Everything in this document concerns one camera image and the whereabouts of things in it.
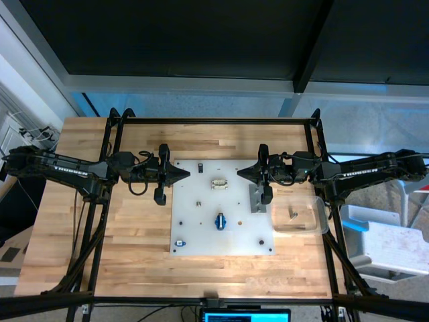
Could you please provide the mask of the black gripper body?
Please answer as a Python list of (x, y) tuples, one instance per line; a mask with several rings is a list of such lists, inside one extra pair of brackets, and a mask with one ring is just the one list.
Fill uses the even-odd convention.
[(169, 160), (169, 147), (167, 144), (159, 146), (158, 157), (152, 156), (145, 167), (145, 178), (148, 183), (156, 183), (154, 201), (157, 205), (166, 204), (164, 187), (166, 185), (167, 161)]
[(260, 185), (262, 186), (261, 202), (269, 205), (273, 199), (273, 189), (271, 183), (285, 185), (283, 157), (279, 154), (270, 155), (266, 144), (259, 146), (260, 161)]

